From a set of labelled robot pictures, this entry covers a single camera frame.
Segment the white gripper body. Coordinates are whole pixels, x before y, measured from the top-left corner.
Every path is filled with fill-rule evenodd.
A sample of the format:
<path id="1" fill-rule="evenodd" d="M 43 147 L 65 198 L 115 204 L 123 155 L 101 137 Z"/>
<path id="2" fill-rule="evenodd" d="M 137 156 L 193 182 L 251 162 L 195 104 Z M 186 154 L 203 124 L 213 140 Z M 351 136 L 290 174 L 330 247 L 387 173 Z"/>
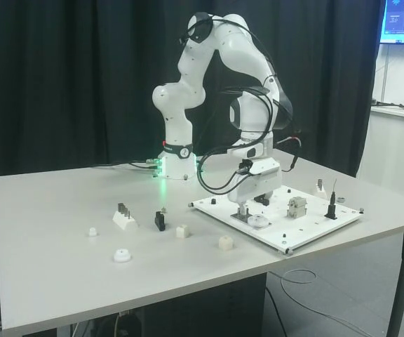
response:
<path id="1" fill-rule="evenodd" d="M 228 193 L 228 200 L 244 204 L 262 194 L 272 195 L 282 185 L 282 171 L 278 161 L 271 157 L 243 159 L 235 174 L 233 184 L 239 185 Z"/>

